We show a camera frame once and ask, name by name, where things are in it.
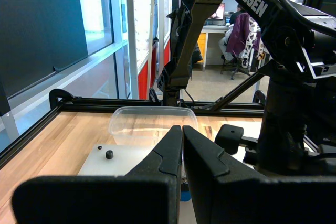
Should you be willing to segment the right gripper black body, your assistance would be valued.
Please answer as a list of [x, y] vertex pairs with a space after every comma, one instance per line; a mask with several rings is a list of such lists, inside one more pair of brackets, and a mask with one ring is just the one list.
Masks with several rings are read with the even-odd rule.
[[308, 85], [270, 79], [258, 139], [224, 124], [215, 144], [245, 162], [283, 175], [335, 175], [335, 77]]

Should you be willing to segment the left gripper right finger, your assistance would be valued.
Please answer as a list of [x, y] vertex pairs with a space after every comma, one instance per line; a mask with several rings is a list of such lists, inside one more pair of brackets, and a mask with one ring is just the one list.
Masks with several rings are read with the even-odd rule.
[[197, 223], [335, 223], [335, 178], [266, 177], [183, 127]]

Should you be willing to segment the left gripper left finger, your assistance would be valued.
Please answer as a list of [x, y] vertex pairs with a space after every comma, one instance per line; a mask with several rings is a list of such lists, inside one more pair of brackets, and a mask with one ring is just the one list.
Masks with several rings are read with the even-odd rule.
[[183, 134], [173, 126], [126, 175], [40, 176], [12, 195], [17, 223], [178, 223]]

